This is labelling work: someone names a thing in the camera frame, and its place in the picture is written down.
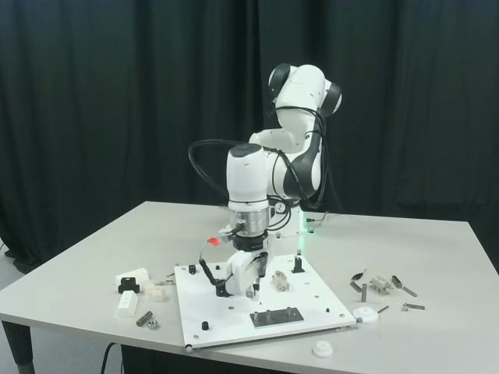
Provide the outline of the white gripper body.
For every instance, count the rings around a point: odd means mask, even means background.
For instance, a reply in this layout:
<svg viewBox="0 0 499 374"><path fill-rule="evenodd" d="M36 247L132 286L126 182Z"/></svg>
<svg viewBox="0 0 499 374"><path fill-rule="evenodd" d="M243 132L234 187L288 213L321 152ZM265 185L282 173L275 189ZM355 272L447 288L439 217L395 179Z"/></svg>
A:
<svg viewBox="0 0 499 374"><path fill-rule="evenodd" d="M241 295L254 284L260 283L267 272L268 252L238 251L226 263L225 290L229 295Z"/></svg>

